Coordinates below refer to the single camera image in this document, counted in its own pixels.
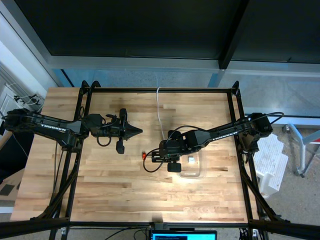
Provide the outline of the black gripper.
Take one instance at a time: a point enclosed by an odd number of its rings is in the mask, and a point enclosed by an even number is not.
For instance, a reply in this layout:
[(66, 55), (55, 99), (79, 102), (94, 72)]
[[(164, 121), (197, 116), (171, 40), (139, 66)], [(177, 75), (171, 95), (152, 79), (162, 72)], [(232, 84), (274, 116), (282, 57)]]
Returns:
[(124, 139), (129, 140), (134, 136), (142, 134), (143, 130), (138, 127), (132, 126), (127, 122), (127, 110), (125, 108), (122, 108), (119, 110), (119, 116), (116, 118), (115, 123), (111, 126), (110, 133), (112, 139), (118, 138), (115, 147), (117, 153), (124, 154)]
[(160, 159), (167, 163), (167, 171), (171, 173), (180, 173), (182, 171), (182, 165), (180, 160), (180, 145), (175, 140), (163, 140), (159, 144), (159, 156)]

